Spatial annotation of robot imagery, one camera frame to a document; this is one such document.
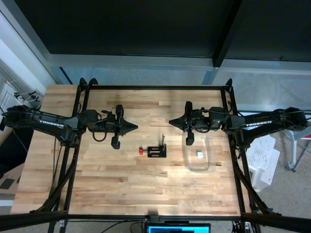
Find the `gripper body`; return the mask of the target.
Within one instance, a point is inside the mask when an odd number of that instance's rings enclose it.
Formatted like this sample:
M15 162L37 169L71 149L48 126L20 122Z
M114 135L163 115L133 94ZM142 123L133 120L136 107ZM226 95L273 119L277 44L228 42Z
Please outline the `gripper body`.
M209 119L203 113L207 113L207 110L204 108L193 109L192 102L186 102L187 146L191 146L194 143L194 133L192 131L197 133L208 133L210 131Z
M106 139L106 136L108 133L113 133L114 136L111 139L111 146L114 149L120 148L120 141L119 136L123 136L123 115L124 115L124 109L122 105L117 105L115 114L112 114L111 111L102 110L103 114L106 114L105 118L100 118L98 121L96 121L96 132L104 133L104 138L99 140L96 139L98 142L102 142Z

